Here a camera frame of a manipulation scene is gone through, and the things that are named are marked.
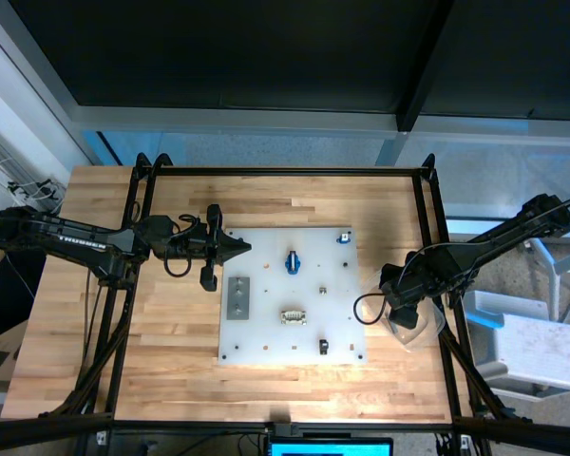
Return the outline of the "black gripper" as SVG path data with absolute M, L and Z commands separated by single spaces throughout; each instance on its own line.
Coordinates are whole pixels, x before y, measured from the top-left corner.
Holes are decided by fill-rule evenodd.
M 385 264 L 380 273 L 379 289 L 386 297 L 388 319 L 397 326 L 413 330 L 418 323 L 418 304 L 438 292 L 436 273 L 429 267 L 428 257 L 410 252 L 404 266 Z
M 186 229 L 184 247 L 189 263 L 203 260 L 199 283 L 204 291 L 215 292 L 218 279 L 215 266 L 218 263 L 219 234 L 221 233 L 221 264 L 252 250 L 252 245 L 243 237 L 235 237 L 233 232 L 222 231 L 222 213 L 217 204 L 207 207 L 205 222 L 196 218 L 194 224 Z

